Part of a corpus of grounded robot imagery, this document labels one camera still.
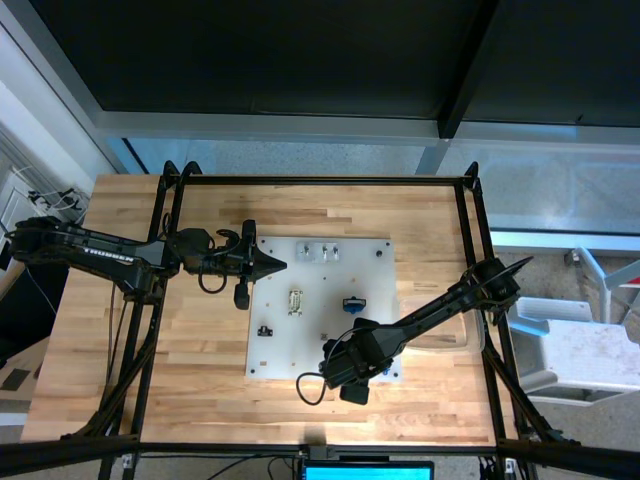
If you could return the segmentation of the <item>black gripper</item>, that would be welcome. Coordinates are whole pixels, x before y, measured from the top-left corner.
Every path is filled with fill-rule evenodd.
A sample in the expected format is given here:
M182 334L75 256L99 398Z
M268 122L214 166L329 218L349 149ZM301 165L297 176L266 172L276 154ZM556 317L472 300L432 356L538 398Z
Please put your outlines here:
M356 405L368 403L369 381L393 364L372 331L353 331L347 333L347 339L330 339L323 352L319 369L326 386L338 388L342 401Z
M238 284L234 288L234 304L239 310L248 310L249 283L253 278L255 253L257 263L268 264L256 270L256 281L270 279L286 270L286 262L274 256L265 239L258 240L256 244L257 230L254 220L249 219L242 223L241 234L229 229L219 229L216 234L226 239L225 245L217 247L214 251L216 271L224 278L238 278Z

